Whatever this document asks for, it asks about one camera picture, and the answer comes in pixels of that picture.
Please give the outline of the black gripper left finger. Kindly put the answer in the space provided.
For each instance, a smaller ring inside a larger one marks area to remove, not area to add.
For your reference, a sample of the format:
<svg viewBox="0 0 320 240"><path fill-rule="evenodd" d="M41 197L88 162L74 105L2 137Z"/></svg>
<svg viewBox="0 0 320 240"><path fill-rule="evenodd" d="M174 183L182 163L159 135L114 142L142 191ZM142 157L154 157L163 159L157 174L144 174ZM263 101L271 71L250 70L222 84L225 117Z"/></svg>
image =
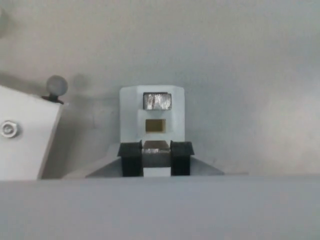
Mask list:
<svg viewBox="0 0 320 240"><path fill-rule="evenodd" d="M142 177L143 144L121 142L109 146L106 155L84 167L85 177Z"/></svg>

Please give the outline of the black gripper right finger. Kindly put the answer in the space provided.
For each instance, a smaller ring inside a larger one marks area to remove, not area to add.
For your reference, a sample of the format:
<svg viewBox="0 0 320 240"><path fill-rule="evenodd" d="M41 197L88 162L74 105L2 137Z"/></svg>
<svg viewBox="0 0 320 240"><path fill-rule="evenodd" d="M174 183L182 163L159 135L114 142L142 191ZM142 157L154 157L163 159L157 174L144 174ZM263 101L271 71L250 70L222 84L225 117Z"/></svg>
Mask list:
<svg viewBox="0 0 320 240"><path fill-rule="evenodd" d="M222 176L222 170L195 157L190 141L170 142L171 176Z"/></svg>

